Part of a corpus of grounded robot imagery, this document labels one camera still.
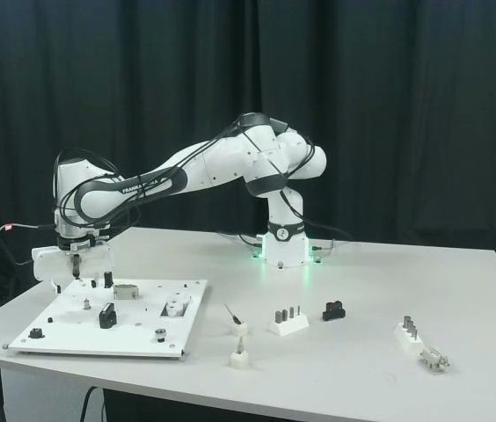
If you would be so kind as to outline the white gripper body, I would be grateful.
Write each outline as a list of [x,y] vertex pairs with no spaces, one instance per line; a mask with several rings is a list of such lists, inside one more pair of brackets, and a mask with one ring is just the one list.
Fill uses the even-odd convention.
[[113,250],[101,244],[80,251],[64,251],[57,246],[32,249],[33,275],[39,281],[97,279],[114,269]]

